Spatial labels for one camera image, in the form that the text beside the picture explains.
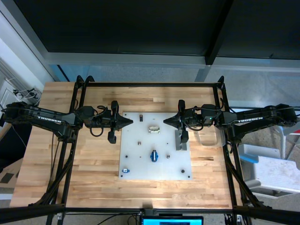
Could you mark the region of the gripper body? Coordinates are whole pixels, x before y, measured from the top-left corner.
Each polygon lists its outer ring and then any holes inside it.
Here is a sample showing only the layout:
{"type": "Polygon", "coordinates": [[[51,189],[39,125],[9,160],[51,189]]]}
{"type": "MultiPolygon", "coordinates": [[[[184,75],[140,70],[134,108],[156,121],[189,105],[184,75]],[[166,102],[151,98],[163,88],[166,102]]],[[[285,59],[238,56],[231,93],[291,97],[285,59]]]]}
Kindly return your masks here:
{"type": "Polygon", "coordinates": [[[178,110],[180,116],[179,131],[181,132],[181,143],[187,143],[189,140],[187,128],[196,132],[203,130],[202,116],[196,113],[196,111],[199,111],[200,109],[201,108],[197,106],[186,109],[185,101],[179,100],[178,110]]]}
{"type": "Polygon", "coordinates": [[[108,141],[109,143],[116,143],[116,124],[117,124],[117,114],[119,112],[119,104],[116,100],[111,102],[111,109],[103,105],[98,105],[97,109],[102,110],[102,112],[95,114],[90,121],[90,134],[94,137],[100,137],[105,128],[109,128],[108,141]],[[93,128],[100,128],[101,133],[96,135],[92,132],[93,128]]]}

